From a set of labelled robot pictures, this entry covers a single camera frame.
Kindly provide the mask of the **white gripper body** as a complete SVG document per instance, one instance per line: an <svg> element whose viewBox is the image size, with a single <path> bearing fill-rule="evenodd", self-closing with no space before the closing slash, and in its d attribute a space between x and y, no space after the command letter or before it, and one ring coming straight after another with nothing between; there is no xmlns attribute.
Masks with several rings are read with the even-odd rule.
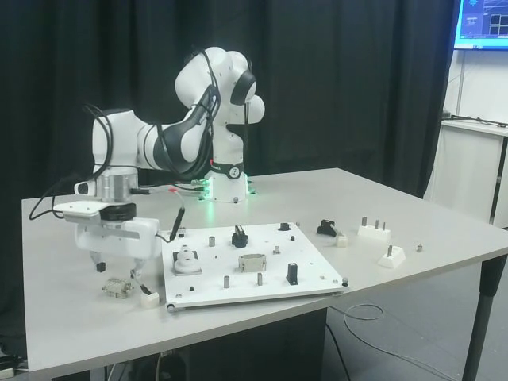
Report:
<svg viewBox="0 0 508 381"><path fill-rule="evenodd" d="M75 243L88 252L150 260L161 255L161 240L156 236L159 227L158 220L139 217L122 223L78 224Z"/></svg>

